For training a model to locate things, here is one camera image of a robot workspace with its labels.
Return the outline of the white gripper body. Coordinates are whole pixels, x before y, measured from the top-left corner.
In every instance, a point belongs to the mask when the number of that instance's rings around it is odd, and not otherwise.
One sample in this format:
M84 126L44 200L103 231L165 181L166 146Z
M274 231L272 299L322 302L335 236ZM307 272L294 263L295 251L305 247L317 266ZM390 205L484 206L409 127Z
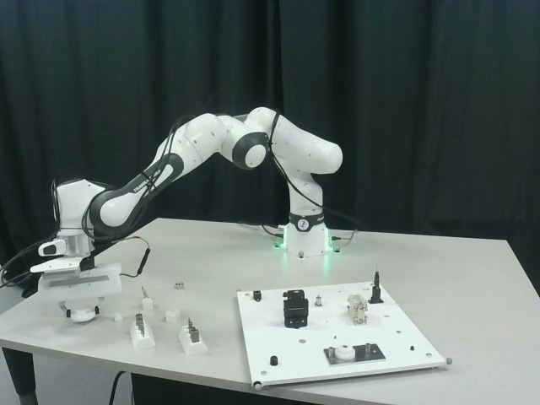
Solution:
M122 291L119 262L81 269L81 261L48 261L37 266L41 273L38 296L46 302L97 299Z

